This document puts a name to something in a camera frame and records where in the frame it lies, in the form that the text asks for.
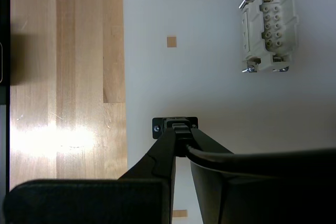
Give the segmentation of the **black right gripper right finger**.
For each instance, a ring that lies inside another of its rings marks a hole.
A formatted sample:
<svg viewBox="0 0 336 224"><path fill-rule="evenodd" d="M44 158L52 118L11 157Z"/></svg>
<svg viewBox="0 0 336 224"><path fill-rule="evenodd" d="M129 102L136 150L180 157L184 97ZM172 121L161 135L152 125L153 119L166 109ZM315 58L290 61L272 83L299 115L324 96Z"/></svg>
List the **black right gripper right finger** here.
<svg viewBox="0 0 336 224"><path fill-rule="evenodd" d="M335 223L335 149L234 154L191 133L203 223Z"/></svg>

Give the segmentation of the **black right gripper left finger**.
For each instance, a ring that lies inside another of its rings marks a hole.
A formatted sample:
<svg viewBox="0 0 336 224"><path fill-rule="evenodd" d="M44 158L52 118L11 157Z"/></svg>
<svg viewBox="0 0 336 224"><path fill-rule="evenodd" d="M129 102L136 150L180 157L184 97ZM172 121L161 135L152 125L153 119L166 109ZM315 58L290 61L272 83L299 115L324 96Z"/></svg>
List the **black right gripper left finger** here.
<svg viewBox="0 0 336 224"><path fill-rule="evenodd" d="M171 223L176 135L166 130L118 179L39 179L5 197L7 223Z"/></svg>

